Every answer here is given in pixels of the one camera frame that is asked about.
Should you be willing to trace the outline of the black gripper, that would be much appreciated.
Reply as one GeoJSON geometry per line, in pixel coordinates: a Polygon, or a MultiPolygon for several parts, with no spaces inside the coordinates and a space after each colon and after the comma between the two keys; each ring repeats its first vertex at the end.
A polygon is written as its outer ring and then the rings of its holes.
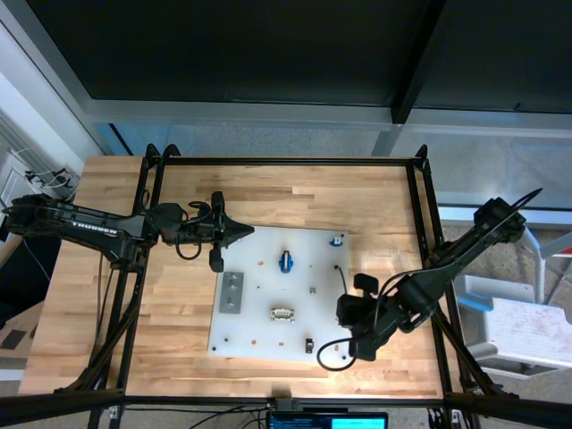
{"type": "Polygon", "coordinates": [[[225,216],[225,202],[223,193],[216,191],[211,196],[211,203],[191,201],[191,208],[198,213],[195,217],[184,220],[181,224],[181,244],[193,244],[197,246],[195,255],[189,257],[181,253],[181,259],[192,261],[197,259],[202,251],[203,244],[212,246],[209,251],[209,266],[215,273],[221,273],[224,267],[221,247],[228,248],[231,244],[253,234],[253,226],[239,223],[225,216]]]}
{"type": "Polygon", "coordinates": [[[373,276],[355,274],[353,285],[362,291],[362,296],[342,294],[337,299],[337,320],[341,327],[351,330],[352,356],[373,362],[377,350],[396,332],[400,309],[392,299],[374,297],[379,291],[379,281],[373,276]]]}

